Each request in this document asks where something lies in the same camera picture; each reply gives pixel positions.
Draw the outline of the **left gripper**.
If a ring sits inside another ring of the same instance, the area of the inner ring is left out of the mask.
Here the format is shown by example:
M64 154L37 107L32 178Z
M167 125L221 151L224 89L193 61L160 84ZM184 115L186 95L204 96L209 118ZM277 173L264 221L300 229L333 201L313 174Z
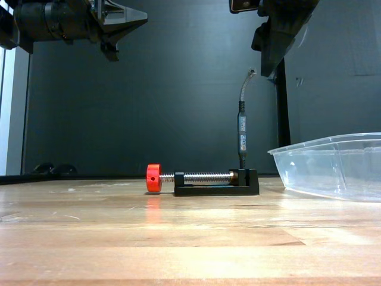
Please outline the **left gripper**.
M101 51L108 61L118 61L117 40L148 21L146 12L121 6L113 1L89 1L90 14L99 27Z

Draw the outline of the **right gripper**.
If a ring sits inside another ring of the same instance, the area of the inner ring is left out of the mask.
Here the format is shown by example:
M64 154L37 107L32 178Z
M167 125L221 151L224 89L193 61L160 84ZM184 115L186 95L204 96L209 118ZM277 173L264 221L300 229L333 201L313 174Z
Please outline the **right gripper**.
M260 1L258 15L268 21L254 33L251 48L261 53L260 75L270 77L309 21L319 0Z

